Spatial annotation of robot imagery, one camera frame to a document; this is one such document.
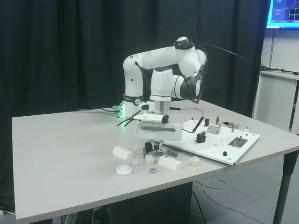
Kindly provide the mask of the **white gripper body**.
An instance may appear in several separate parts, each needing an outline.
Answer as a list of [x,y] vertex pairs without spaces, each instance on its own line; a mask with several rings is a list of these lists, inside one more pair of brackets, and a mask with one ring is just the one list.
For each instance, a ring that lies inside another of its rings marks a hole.
[[134,127],[134,136],[155,141],[181,141],[182,129],[182,123],[169,122],[158,126],[138,121]]

